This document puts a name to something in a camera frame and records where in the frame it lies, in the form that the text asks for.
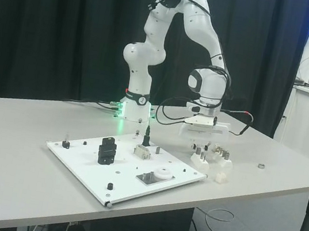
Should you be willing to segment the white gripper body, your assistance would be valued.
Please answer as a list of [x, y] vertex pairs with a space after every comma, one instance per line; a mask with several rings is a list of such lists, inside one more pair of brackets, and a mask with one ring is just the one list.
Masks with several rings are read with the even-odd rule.
[[227, 142], [230, 129], [231, 124], [222, 122], [215, 126], [184, 123], [179, 135], [188, 140], [222, 144]]

